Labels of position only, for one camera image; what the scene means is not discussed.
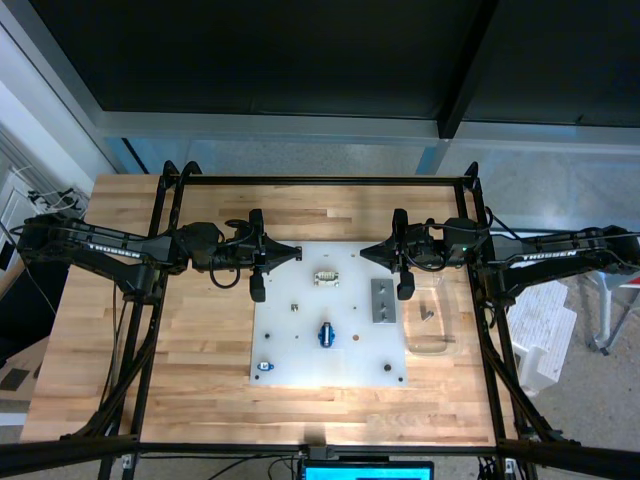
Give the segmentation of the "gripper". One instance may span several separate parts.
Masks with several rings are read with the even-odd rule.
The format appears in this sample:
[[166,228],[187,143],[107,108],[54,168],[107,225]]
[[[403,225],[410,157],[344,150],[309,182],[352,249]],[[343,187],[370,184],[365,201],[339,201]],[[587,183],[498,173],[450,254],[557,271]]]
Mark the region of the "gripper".
[[301,261],[302,248],[266,237],[261,209],[251,210],[247,220],[231,219],[227,220],[225,225],[233,228],[235,233],[232,238],[225,240],[219,247],[219,252],[222,255],[220,268],[234,272],[235,278],[231,283],[220,284],[219,287],[221,289],[235,287],[239,283],[241,271],[247,269],[251,271],[249,278],[251,299],[255,303],[265,302],[266,288],[263,268],[266,266],[266,273],[269,274],[288,261]]
[[400,275],[396,288],[397,299],[400,301],[410,300],[414,294],[415,279],[411,268],[427,273],[437,273],[445,268],[445,254],[436,246],[436,241],[429,234],[428,226],[410,225],[404,209],[394,210],[392,236],[361,249],[360,253],[363,259]]

